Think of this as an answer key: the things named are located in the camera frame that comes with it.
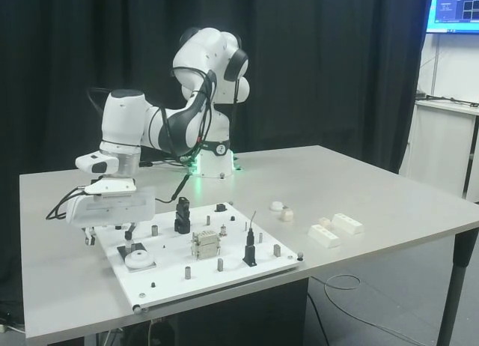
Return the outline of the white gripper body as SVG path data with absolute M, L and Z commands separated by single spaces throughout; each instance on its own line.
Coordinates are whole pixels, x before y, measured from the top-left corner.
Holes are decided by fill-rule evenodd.
M 123 195 L 81 195 L 67 203 L 67 223 L 73 226 L 123 225 L 151 221 L 156 192 L 152 186 Z

